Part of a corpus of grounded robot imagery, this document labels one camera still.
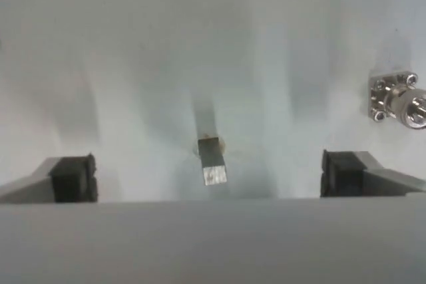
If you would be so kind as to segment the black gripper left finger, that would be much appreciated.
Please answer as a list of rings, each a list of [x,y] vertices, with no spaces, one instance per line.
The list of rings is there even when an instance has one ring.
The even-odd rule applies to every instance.
[[[47,158],[29,176],[1,186],[2,203],[97,203],[93,154]]]

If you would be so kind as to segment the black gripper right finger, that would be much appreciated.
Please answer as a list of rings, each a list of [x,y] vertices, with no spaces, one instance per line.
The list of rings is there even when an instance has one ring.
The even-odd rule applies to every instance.
[[[393,197],[424,193],[425,180],[382,166],[369,152],[323,151],[321,197]]]

